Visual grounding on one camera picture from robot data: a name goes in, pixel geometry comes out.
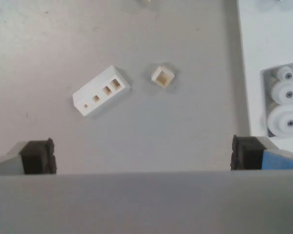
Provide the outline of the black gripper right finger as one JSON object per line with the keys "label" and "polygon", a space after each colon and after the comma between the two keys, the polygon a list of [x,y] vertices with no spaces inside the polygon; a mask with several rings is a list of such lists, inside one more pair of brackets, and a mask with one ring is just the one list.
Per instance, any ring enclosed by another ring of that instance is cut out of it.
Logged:
{"label": "black gripper right finger", "polygon": [[231,170],[292,170],[293,153],[279,149],[265,136],[232,139]]}

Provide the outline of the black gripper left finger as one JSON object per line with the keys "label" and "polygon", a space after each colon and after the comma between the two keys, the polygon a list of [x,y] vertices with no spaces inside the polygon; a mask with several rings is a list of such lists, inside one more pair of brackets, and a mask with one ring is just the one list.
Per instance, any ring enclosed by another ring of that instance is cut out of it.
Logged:
{"label": "black gripper left finger", "polygon": [[0,156],[0,175],[55,175],[57,173],[53,139],[18,142]]}

